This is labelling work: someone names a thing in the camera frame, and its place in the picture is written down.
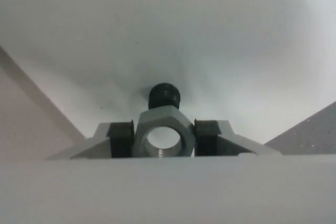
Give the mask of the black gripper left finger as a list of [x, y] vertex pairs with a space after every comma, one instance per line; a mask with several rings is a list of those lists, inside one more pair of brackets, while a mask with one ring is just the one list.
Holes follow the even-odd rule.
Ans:
[[111, 159], [132, 157], [134, 123], [100, 123], [93, 137], [49, 159]]

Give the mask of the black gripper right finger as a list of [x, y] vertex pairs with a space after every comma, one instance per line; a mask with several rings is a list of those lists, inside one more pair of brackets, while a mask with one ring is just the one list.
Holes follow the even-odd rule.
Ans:
[[195, 120], [195, 156], [281, 155], [264, 144], [236, 134], [228, 120]]

